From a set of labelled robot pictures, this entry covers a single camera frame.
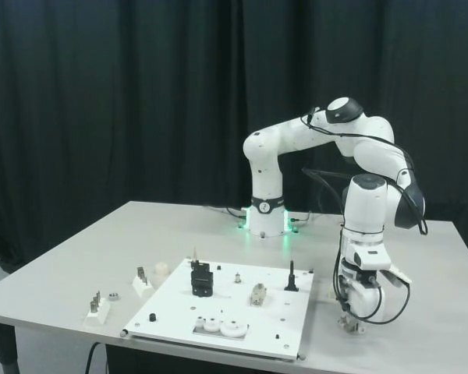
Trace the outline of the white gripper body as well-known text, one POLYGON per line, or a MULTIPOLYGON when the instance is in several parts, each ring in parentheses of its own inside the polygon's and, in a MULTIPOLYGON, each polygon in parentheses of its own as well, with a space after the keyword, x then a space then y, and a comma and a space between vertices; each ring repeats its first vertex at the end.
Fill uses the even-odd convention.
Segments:
POLYGON ((342 310, 351 318, 358 316, 372 323, 384 320, 385 292, 376 281, 360 283, 346 277, 339 277, 339 291, 342 310))

